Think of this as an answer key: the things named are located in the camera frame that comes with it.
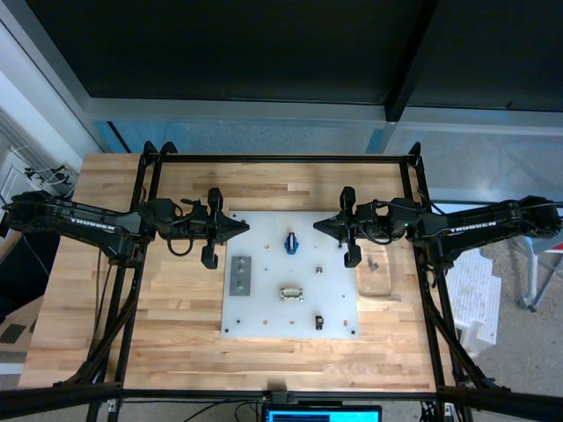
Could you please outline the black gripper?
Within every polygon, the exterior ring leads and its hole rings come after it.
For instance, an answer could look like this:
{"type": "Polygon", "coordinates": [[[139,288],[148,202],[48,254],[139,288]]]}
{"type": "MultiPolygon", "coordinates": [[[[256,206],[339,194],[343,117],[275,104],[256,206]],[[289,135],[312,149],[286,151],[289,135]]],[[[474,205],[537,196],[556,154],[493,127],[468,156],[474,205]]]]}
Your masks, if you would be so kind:
{"type": "Polygon", "coordinates": [[[336,240],[344,240],[347,252],[344,255],[346,268],[355,268],[362,261],[361,247],[357,238],[369,240],[371,243],[386,246],[390,244],[390,235],[384,231],[377,220],[374,202],[355,206],[355,189],[345,186],[340,194],[338,213],[324,220],[314,222],[313,228],[336,240]]]}
{"type": "Polygon", "coordinates": [[[223,213],[223,196],[216,187],[208,191],[207,205],[202,205],[199,200],[182,199],[180,202],[192,206],[192,210],[179,224],[181,237],[190,242],[205,240],[207,243],[201,249],[201,262],[207,269],[216,269],[216,244],[224,244],[249,231],[250,226],[245,221],[235,220],[223,213]]]}

